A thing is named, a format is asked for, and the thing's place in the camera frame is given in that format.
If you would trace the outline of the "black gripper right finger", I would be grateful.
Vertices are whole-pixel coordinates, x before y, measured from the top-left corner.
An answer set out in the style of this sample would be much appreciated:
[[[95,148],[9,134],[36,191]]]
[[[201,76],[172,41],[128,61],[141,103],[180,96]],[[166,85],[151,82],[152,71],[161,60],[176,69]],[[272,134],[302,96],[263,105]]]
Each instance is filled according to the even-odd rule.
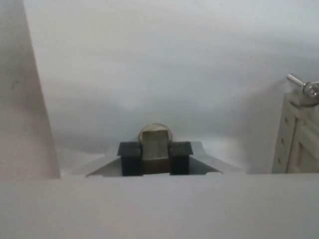
[[[200,141],[169,143],[170,175],[205,175],[222,171],[216,159],[206,154]]]

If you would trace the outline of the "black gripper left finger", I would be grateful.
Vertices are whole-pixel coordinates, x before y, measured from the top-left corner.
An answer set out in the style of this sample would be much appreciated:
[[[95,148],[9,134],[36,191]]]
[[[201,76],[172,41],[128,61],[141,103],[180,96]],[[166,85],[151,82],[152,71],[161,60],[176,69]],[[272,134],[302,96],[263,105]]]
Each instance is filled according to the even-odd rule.
[[[96,160],[87,177],[142,176],[142,147],[137,141],[121,142],[109,147],[105,156]]]

